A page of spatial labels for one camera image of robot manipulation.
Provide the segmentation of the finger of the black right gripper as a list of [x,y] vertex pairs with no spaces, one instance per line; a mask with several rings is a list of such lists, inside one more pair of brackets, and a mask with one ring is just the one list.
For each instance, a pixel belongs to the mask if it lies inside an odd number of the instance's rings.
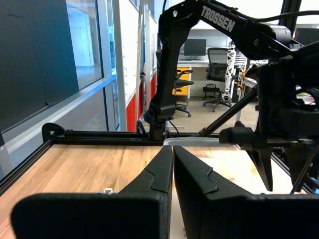
[[258,174],[260,175],[267,191],[273,191],[273,177],[271,166],[272,150],[269,148],[261,148],[257,150],[249,150],[248,155],[254,163]]
[[308,148],[288,148],[287,152],[287,162],[290,170],[292,185],[298,179],[305,163],[309,157],[310,149]]

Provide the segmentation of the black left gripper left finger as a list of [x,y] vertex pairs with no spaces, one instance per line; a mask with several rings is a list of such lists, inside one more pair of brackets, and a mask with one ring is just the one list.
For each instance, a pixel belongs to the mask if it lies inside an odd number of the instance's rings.
[[164,146],[118,193],[42,193],[20,200],[10,220],[18,239],[167,239],[173,151]]

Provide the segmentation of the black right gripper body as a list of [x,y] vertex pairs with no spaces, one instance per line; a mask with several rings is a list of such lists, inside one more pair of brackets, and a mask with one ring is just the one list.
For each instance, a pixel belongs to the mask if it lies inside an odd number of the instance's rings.
[[248,127],[231,127],[219,134],[220,143],[254,144],[261,139],[318,140],[319,102],[306,105],[297,99],[300,86],[310,90],[319,86],[317,60],[288,60],[253,67],[246,73],[256,80],[259,131]]

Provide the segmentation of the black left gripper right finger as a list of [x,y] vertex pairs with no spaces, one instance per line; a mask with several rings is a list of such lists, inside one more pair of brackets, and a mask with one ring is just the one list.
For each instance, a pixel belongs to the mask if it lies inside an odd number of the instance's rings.
[[317,195],[252,194],[181,146],[174,179],[189,239],[315,239]]

